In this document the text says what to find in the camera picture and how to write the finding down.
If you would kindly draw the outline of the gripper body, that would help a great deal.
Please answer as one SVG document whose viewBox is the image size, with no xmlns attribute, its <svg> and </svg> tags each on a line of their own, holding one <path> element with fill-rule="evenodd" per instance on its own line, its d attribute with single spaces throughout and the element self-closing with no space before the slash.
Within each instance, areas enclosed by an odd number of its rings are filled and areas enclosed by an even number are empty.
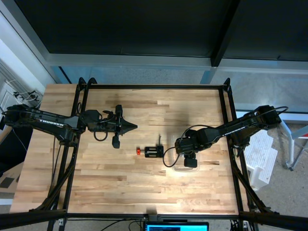
<svg viewBox="0 0 308 231">
<path fill-rule="evenodd" d="M 112 118 L 108 119 L 108 121 L 102 123 L 103 130 L 105 133 L 105 137 L 103 139 L 98 139 L 98 141 L 105 141 L 108 137 L 109 133 L 114 133 L 112 137 L 112 146 L 115 149 L 120 148 L 120 130 L 121 130 L 121 117 L 123 117 L 123 108 L 122 105 L 117 105 L 115 108 L 115 113 L 112 114 Z"/>
<path fill-rule="evenodd" d="M 175 142 L 175 148 L 177 154 L 184 156 L 185 167 L 197 168 L 196 153 L 201 151 L 201 146 L 196 138 L 178 138 Z"/>
</svg>

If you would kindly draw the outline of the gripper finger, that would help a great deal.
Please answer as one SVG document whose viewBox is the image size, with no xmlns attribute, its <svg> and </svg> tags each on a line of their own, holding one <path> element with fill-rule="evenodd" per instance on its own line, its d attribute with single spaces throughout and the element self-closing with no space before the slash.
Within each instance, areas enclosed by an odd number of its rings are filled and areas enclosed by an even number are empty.
<svg viewBox="0 0 308 231">
<path fill-rule="evenodd" d="M 121 117 L 121 126 L 123 127 L 137 127 L 137 125 L 127 122 L 123 117 Z"/>
<path fill-rule="evenodd" d="M 125 133 L 132 131 L 132 130 L 135 130 L 137 128 L 138 128 L 137 126 L 128 126 L 128 127 L 123 126 L 123 127 L 121 127 L 120 135 L 124 135 Z"/>
</svg>

